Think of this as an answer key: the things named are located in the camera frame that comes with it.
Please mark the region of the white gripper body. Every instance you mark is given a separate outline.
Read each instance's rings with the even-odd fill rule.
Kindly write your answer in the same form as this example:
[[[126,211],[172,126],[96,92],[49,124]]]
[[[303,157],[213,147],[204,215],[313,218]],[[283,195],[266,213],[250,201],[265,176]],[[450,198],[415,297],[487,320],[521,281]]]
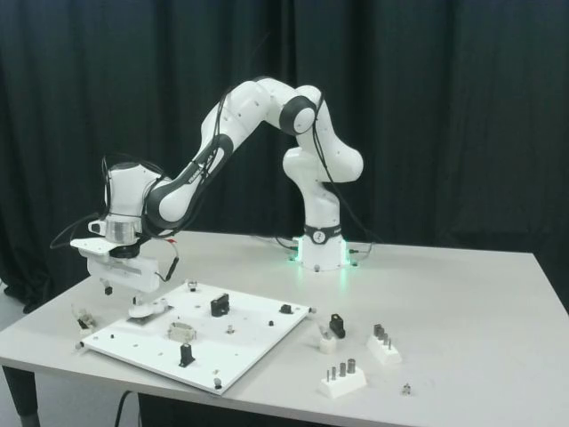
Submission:
[[[158,260],[138,256],[130,259],[113,258],[109,253],[85,252],[87,269],[91,276],[111,286],[124,286],[142,293],[159,288]]]

